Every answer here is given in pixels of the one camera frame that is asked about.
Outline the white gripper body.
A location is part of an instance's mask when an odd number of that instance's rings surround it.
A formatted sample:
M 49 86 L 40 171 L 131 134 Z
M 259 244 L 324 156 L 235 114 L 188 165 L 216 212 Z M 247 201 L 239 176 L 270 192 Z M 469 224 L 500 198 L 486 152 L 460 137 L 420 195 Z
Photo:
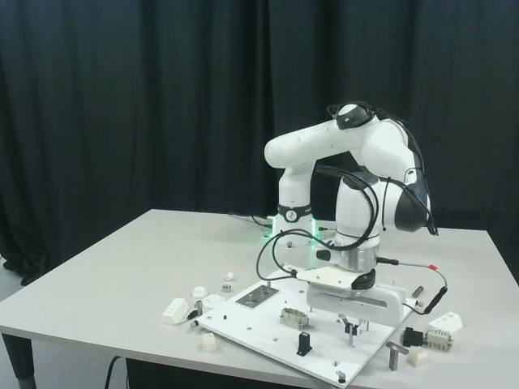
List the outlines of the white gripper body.
M 403 321 L 406 292 L 385 284 L 355 292 L 309 284 L 307 304 L 311 308 L 365 321 Z

